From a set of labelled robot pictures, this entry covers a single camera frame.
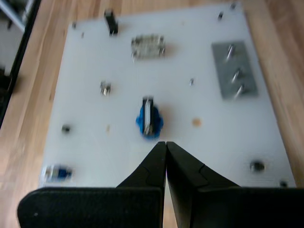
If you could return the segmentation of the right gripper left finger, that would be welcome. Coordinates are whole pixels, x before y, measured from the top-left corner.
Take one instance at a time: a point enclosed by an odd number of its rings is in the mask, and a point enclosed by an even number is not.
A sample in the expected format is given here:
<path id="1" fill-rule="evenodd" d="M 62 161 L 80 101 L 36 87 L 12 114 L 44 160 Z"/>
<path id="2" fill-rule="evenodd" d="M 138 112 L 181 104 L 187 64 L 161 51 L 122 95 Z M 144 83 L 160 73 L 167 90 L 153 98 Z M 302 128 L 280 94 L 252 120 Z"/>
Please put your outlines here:
<path id="1" fill-rule="evenodd" d="M 41 188 L 17 208 L 22 228 L 160 228 L 166 144 L 157 143 L 115 188 Z"/>

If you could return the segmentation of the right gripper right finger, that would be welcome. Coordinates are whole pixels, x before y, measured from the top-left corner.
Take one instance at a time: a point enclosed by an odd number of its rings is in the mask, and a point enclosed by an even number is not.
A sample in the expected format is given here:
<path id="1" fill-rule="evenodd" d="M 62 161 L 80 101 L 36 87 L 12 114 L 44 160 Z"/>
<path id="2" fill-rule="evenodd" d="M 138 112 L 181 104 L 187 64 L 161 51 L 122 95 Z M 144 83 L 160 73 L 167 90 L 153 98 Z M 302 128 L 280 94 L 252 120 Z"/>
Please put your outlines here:
<path id="1" fill-rule="evenodd" d="M 174 142 L 167 143 L 167 179 L 180 228 L 301 228 L 304 191 L 241 187 Z"/>

